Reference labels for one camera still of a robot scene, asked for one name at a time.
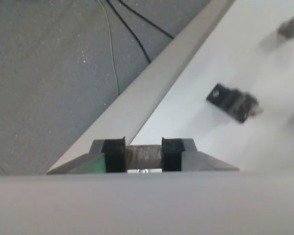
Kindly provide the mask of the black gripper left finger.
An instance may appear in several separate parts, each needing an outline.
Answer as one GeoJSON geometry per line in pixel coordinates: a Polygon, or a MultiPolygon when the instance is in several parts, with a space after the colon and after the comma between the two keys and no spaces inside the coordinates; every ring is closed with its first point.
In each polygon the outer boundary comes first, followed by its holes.
{"type": "Polygon", "coordinates": [[[57,166],[47,174],[124,173],[125,138],[94,140],[89,152],[57,166]]]}

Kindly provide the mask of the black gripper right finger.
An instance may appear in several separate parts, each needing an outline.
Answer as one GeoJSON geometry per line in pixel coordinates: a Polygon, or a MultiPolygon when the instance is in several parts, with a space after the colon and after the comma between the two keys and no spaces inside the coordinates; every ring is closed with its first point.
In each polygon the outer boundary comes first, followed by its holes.
{"type": "Polygon", "coordinates": [[[240,169],[197,150],[193,139],[161,141],[163,171],[239,171],[240,169]]]}

